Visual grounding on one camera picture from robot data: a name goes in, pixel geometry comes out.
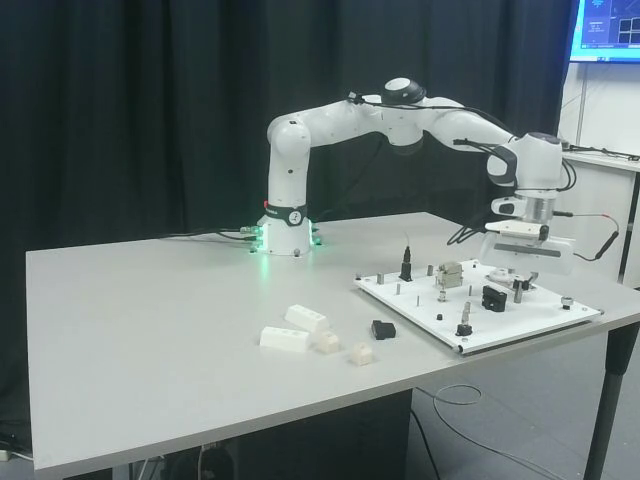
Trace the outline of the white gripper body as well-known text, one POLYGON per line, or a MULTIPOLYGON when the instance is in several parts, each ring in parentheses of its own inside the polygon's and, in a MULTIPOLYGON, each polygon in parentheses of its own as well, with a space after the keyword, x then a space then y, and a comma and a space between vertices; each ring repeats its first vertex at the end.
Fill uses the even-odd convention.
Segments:
POLYGON ((550 237, 544 242, 486 235, 479 252, 483 265, 517 272, 568 275, 574 264, 574 240, 550 237))

